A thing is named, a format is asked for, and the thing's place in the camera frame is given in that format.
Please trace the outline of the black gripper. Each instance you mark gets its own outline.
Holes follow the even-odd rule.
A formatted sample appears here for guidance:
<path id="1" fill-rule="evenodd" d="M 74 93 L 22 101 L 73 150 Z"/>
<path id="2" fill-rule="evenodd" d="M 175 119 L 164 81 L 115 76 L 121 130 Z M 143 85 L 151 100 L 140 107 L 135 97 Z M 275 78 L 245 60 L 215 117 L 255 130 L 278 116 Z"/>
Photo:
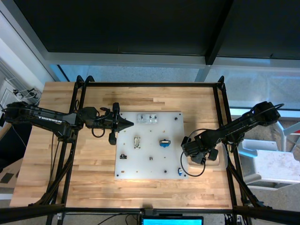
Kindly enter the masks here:
<path id="1" fill-rule="evenodd" d="M 104 115 L 100 116 L 101 128 L 103 130 L 111 130 L 108 141 L 111 145 L 116 145 L 116 133 L 134 126 L 134 123 L 122 117 L 119 103 L 113 103 L 112 110 L 105 107 L 101 107 L 100 110 L 105 112 Z"/>
<path id="2" fill-rule="evenodd" d="M 211 161 L 215 161 L 218 156 L 218 150 L 215 148 L 212 149 L 205 149 L 203 146 L 199 146 L 196 141 L 193 141 L 193 148 L 194 151 L 191 154 L 191 160 L 194 163 L 200 164 L 200 165 L 205 165 L 207 156 L 208 159 Z"/>

